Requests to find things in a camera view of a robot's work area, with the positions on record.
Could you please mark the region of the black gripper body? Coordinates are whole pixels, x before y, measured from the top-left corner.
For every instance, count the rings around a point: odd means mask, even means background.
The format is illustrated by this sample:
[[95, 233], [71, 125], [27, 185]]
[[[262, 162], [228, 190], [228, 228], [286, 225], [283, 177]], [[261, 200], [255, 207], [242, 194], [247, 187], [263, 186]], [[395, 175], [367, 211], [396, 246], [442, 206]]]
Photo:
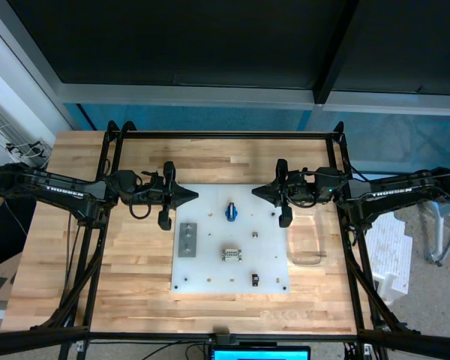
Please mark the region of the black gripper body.
[[300, 209], [310, 209], [316, 205], [316, 192], [308, 188], [305, 180], [306, 172], [306, 169], [289, 171], [286, 160], [277, 160], [275, 180], [277, 181], [278, 205], [281, 209], [280, 228], [289, 227], [293, 221], [290, 204]]
[[152, 206], [161, 206], [162, 209], [158, 212], [158, 226], [162, 230], [171, 230], [170, 210], [173, 208], [173, 185], [176, 180], [174, 163], [172, 161], [164, 163], [162, 176], [158, 175], [158, 172], [143, 171], [142, 174], [149, 176], [150, 181], [140, 199], [148, 206], [149, 211]]

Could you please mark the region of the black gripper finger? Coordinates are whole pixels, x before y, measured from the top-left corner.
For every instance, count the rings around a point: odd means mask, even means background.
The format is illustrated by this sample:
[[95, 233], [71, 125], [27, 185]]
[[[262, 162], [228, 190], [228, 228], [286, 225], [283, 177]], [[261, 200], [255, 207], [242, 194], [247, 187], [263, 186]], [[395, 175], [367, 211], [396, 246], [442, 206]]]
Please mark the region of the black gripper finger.
[[278, 205], [278, 196], [276, 193], [267, 193], [267, 192], [261, 193], [253, 191], [252, 194], [256, 197], [259, 197], [262, 200], [265, 200], [268, 203], [271, 203], [273, 206]]
[[274, 180], [268, 184], [264, 184], [259, 187], [255, 187], [252, 190], [252, 193], [253, 194], [274, 194], [277, 191], [278, 191], [278, 182], [276, 180]]
[[193, 201], [198, 198], [199, 198], [198, 194], [187, 195], [187, 196], [176, 196], [173, 200], [173, 207], [178, 208], [179, 206], [182, 206], [185, 203], [188, 203], [188, 202]]
[[182, 187], [178, 183], [173, 184], [173, 194], [175, 196], [198, 196], [199, 194], [195, 191]]

